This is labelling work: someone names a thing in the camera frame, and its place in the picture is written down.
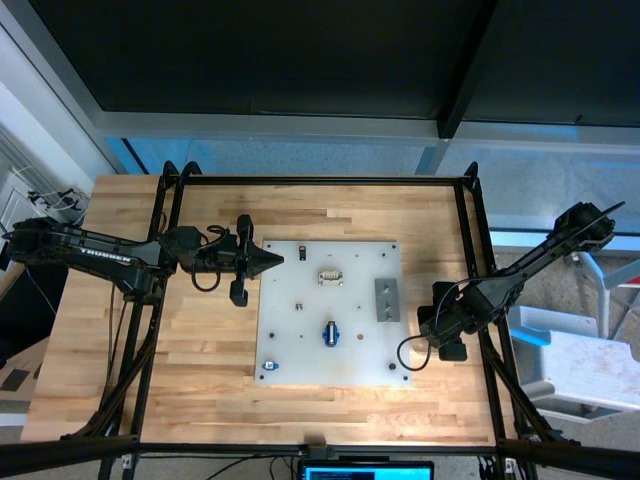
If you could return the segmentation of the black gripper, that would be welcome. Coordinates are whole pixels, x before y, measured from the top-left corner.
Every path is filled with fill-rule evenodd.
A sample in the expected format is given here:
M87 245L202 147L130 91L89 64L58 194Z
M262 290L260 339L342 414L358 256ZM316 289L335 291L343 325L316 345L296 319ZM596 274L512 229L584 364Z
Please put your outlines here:
M419 334L435 348L456 341L467 330L469 318L469 312L458 301L417 309Z
M231 273L235 279L230 284L229 298L235 306L248 304L248 292L245 280L248 276L249 246L253 239L254 226L249 215L240 215L237 219L236 233L227 231L217 243L215 267L219 274ZM251 275L263 272L284 263L279 254L264 250L256 244L251 245Z

